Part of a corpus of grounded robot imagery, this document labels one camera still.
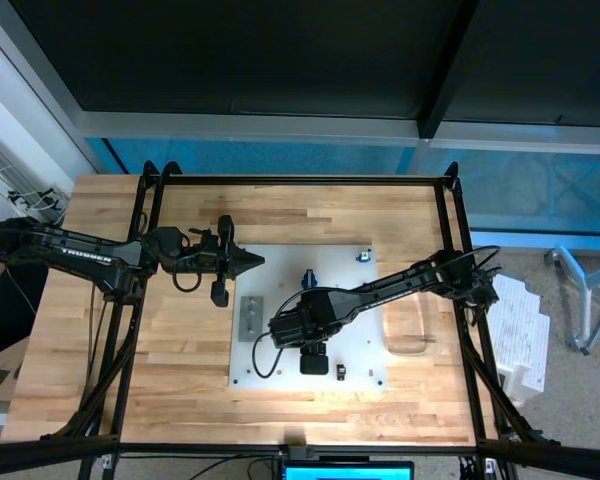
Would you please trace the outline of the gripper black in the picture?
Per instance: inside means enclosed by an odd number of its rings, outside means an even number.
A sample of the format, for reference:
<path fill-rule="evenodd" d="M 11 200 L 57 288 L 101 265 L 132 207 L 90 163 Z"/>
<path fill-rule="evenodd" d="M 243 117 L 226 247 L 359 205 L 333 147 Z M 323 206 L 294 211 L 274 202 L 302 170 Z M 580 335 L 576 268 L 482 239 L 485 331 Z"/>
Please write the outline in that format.
<path fill-rule="evenodd" d="M 326 354 L 302 353 L 299 371 L 302 375 L 327 375 L 329 373 L 329 357 Z"/>
<path fill-rule="evenodd" d="M 227 307 L 229 292 L 226 281 L 233 280 L 239 275 L 257 268 L 265 263 L 265 258 L 247 251 L 233 243 L 234 224 L 229 215 L 218 219 L 217 234 L 204 230 L 195 257 L 199 274 L 215 274 L 216 279 L 211 284 L 210 298 L 216 307 Z"/>

